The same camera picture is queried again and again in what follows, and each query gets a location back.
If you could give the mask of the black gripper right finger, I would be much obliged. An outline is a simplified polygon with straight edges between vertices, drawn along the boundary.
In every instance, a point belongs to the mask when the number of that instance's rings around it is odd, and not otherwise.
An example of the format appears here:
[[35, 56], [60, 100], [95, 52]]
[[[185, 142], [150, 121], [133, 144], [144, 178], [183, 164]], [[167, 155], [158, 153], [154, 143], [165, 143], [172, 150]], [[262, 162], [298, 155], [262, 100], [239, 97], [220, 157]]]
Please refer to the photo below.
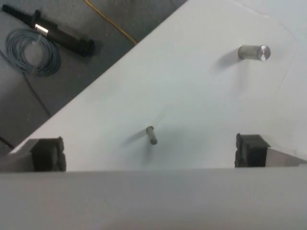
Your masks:
[[236, 135], [236, 168], [306, 166], [307, 159], [272, 148], [260, 135]]

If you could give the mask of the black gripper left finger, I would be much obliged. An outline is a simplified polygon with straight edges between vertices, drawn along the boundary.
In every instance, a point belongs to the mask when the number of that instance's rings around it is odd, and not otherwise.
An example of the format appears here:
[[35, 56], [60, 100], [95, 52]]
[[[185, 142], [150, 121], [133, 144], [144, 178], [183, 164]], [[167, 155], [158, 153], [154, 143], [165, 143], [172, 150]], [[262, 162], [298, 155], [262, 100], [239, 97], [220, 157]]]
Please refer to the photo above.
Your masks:
[[65, 172], [62, 137], [28, 139], [16, 152], [0, 158], [2, 172]]

